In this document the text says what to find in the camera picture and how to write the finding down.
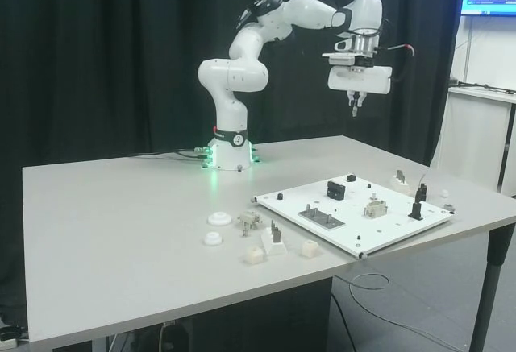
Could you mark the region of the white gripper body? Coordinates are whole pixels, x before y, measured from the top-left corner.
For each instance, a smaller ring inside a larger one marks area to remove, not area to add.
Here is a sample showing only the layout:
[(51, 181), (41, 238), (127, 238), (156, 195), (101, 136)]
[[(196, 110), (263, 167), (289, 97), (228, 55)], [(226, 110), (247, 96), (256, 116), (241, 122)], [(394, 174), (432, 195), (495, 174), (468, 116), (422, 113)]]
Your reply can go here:
[(333, 90), (387, 94), (390, 91), (392, 68), (374, 66), (333, 66), (328, 77), (328, 87)]

